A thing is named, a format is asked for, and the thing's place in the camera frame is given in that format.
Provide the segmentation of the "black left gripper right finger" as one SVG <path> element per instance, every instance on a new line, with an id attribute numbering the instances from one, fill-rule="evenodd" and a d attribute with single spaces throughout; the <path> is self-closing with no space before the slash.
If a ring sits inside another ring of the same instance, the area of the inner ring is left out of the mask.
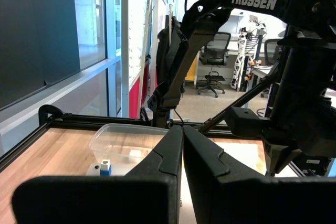
<path id="1" fill-rule="evenodd" d="M 266 177 L 196 129 L 183 131 L 198 223 L 335 223 L 335 179 Z"/>

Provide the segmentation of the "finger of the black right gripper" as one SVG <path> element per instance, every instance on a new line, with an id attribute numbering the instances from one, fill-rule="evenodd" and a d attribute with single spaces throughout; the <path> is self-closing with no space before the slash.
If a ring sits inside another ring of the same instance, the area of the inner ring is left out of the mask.
<path id="1" fill-rule="evenodd" d="M 280 143 L 276 140 L 264 140 L 264 154 L 266 176 L 275 176 L 298 156 L 298 145 L 295 142 Z"/>

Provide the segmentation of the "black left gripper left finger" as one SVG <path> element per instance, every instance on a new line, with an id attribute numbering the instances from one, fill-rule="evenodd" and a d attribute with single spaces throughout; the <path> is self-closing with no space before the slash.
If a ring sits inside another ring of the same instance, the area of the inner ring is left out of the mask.
<path id="1" fill-rule="evenodd" d="M 183 131 L 172 127 L 124 176 L 40 176 L 12 196 L 17 223 L 178 223 Z"/>

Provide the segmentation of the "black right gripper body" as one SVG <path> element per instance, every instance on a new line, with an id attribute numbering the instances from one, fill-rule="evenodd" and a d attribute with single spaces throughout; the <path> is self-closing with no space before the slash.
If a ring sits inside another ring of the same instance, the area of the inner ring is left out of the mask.
<path id="1" fill-rule="evenodd" d="M 309 156 L 335 157 L 335 108 L 299 110 L 282 128 L 263 131 L 266 143 L 286 155 L 302 152 Z"/>

